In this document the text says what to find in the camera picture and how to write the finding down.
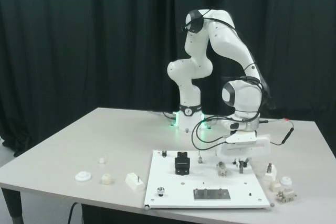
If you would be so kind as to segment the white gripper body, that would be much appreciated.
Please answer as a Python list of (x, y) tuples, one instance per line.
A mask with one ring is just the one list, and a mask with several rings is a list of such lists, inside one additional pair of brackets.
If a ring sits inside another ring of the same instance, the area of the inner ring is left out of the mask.
[(217, 155), (224, 159), (247, 159), (270, 154), (270, 135), (233, 134), (217, 147)]

